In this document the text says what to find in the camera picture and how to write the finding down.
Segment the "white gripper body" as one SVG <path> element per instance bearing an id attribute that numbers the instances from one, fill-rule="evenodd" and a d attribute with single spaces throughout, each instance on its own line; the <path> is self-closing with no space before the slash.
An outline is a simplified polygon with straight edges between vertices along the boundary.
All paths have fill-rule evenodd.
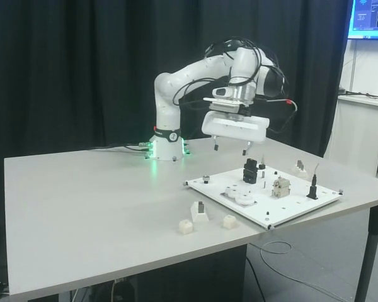
<path id="1" fill-rule="evenodd" d="M 268 127 L 268 118 L 209 111 L 203 120 L 202 132 L 212 137 L 261 143 L 265 141 Z"/>

